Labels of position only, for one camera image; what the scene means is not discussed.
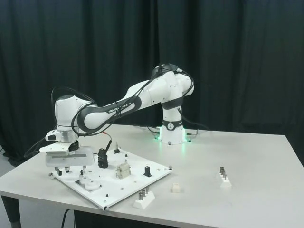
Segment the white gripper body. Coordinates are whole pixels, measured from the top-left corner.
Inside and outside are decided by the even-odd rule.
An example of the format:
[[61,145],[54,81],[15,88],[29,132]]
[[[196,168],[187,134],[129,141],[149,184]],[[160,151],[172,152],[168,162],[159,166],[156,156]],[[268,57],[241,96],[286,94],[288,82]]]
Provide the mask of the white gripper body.
[[94,148],[80,147],[68,155],[47,153],[45,162],[47,167],[90,166],[94,163]]

